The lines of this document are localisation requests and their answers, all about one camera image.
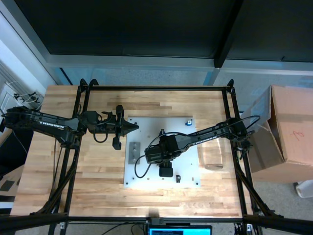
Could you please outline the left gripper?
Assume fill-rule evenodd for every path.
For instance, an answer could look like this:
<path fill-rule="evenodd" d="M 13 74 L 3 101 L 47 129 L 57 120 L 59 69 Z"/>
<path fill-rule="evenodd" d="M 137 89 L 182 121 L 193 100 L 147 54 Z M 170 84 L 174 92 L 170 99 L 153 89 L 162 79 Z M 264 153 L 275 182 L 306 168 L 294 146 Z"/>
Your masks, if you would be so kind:
<path fill-rule="evenodd" d="M 116 115 L 113 115 L 110 119 L 109 123 L 107 124 L 107 127 L 110 129 L 111 134 L 115 134 L 115 137 L 112 140 L 112 146 L 115 150 L 121 149 L 121 131 L 122 131 L 122 119 L 124 117 L 124 109 L 122 105 L 117 105 L 116 107 Z M 133 132 L 137 129 L 139 129 L 137 124 L 133 124 L 131 122 L 128 122 L 126 120 L 123 120 L 123 126 L 125 127 L 123 129 L 123 136 L 126 136 L 130 132 Z"/>

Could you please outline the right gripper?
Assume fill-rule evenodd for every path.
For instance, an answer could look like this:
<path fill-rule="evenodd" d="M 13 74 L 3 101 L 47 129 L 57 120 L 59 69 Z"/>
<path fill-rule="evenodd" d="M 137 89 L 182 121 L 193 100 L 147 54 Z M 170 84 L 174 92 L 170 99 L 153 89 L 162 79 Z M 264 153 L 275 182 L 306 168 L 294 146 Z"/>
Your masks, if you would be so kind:
<path fill-rule="evenodd" d="M 173 168 L 170 161 L 162 162 L 158 166 L 160 177 L 173 177 Z"/>

